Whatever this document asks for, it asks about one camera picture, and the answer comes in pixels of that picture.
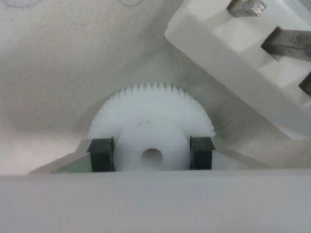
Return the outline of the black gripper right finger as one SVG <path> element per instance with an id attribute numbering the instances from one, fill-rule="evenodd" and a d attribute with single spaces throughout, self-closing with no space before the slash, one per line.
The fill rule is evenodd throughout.
<path id="1" fill-rule="evenodd" d="M 190 170 L 253 170 L 270 166 L 225 147 L 221 138 L 190 137 Z"/>

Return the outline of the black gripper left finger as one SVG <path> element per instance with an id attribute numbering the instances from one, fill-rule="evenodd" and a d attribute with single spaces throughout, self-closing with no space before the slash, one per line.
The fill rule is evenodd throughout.
<path id="1" fill-rule="evenodd" d="M 114 172 L 114 138 L 85 139 L 77 149 L 32 171 L 31 174 Z"/>

